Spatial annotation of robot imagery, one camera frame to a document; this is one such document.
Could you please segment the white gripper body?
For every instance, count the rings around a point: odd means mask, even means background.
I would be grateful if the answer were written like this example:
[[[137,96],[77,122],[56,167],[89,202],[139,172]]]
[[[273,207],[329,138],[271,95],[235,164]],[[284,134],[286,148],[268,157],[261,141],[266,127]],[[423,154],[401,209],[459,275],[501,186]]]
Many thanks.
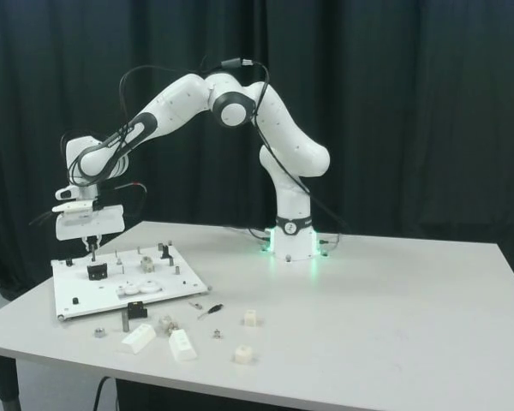
[[[57,205],[56,237],[59,241],[120,233],[125,230],[123,206],[95,211],[92,205]]]

